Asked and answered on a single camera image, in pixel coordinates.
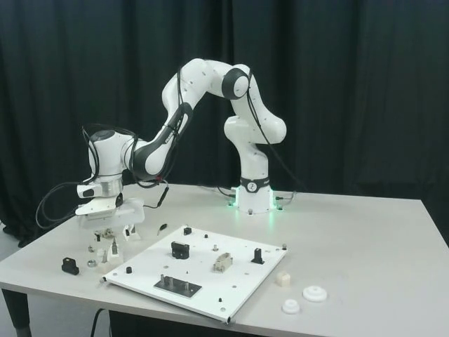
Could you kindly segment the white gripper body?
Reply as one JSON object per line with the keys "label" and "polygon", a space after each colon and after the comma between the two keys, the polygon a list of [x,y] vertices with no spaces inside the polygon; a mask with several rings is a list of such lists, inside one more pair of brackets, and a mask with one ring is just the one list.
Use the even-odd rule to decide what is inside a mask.
{"label": "white gripper body", "polygon": [[143,200],[125,199],[116,206],[116,197],[97,197],[81,206],[81,227],[123,227],[145,219]]}

